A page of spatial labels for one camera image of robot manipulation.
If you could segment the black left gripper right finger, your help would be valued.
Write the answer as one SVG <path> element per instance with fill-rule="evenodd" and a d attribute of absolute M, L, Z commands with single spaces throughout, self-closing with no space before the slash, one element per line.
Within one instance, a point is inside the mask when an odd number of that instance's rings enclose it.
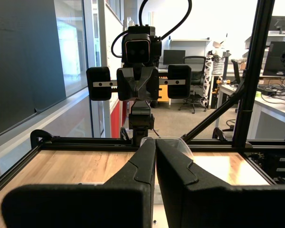
<path fill-rule="evenodd" d="M 285 185 L 230 185 L 163 139 L 156 149 L 169 227 L 285 228 Z"/>

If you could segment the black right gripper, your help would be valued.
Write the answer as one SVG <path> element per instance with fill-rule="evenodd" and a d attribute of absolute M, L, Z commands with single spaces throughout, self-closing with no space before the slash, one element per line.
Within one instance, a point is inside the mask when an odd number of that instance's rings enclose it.
<path fill-rule="evenodd" d="M 170 65 L 164 74 L 157 67 L 123 67 L 112 80 L 108 67 L 91 67 L 86 71 L 89 97 L 93 101 L 110 100 L 117 93 L 119 100 L 157 100 L 160 85 L 168 87 L 170 99 L 190 96 L 191 67 Z"/>

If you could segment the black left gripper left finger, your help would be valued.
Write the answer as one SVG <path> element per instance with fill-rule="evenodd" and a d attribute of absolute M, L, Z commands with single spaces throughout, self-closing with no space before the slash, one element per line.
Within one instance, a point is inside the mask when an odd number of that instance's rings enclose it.
<path fill-rule="evenodd" d="M 156 145 L 146 140 L 109 180 L 35 184 L 10 191 L 1 213 L 9 228 L 150 228 Z"/>

